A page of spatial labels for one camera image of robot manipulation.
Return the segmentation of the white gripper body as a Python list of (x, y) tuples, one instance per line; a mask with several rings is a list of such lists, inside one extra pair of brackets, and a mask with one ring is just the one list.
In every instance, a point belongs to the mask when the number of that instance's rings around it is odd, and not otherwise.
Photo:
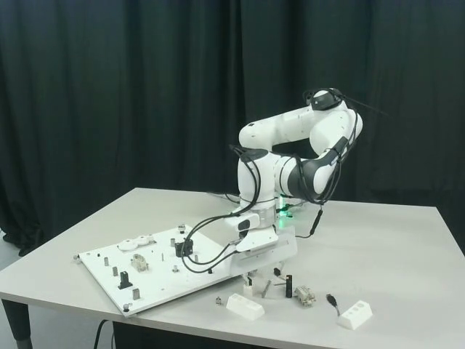
[(297, 253), (294, 229), (278, 229), (278, 240), (269, 246), (235, 254), (231, 258), (231, 275), (239, 276), (248, 272), (276, 266)]

